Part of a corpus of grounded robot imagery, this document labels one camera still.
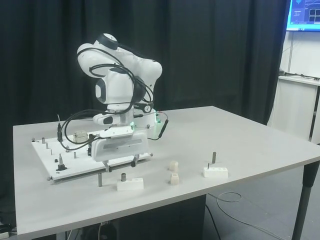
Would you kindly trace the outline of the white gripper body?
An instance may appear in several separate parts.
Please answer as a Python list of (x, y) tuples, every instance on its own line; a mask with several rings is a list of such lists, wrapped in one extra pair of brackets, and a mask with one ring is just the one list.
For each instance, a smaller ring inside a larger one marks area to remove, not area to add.
[(94, 141), (91, 145), (91, 157), (96, 162), (105, 162), (128, 156), (141, 155), (148, 151), (146, 132), (134, 132), (131, 136), (106, 138)]

